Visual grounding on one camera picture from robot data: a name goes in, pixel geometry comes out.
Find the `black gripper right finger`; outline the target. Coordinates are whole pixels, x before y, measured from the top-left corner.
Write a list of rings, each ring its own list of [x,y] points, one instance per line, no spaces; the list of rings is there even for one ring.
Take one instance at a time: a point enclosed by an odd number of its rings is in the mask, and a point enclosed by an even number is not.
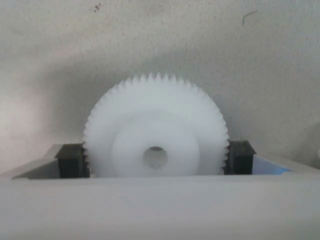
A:
[[[223,175],[282,175],[293,173],[293,169],[257,156],[247,140],[230,140]]]

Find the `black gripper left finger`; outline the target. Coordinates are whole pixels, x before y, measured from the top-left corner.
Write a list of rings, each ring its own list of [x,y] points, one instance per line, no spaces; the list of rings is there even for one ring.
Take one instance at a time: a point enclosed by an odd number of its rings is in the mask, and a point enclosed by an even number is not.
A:
[[[10,171],[12,180],[77,179],[89,176],[81,143],[54,144],[42,157]]]

